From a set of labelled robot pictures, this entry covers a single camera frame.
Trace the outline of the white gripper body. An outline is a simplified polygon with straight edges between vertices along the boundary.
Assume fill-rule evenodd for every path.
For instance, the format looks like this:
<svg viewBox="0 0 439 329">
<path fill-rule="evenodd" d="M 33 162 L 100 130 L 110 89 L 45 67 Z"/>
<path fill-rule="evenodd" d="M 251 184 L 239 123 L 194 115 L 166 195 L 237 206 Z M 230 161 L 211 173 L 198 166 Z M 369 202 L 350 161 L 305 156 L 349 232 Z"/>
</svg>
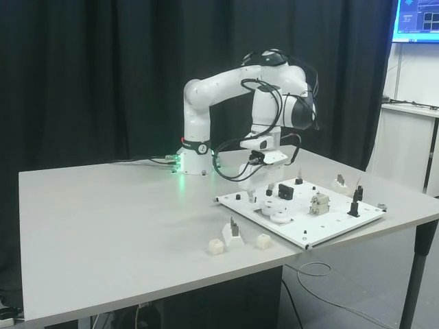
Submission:
<svg viewBox="0 0 439 329">
<path fill-rule="evenodd" d="M 243 174 L 243 181 L 238 183 L 242 191 L 253 191 L 258 188 L 268 187 L 283 179 L 285 165 L 250 165 Z"/>
</svg>

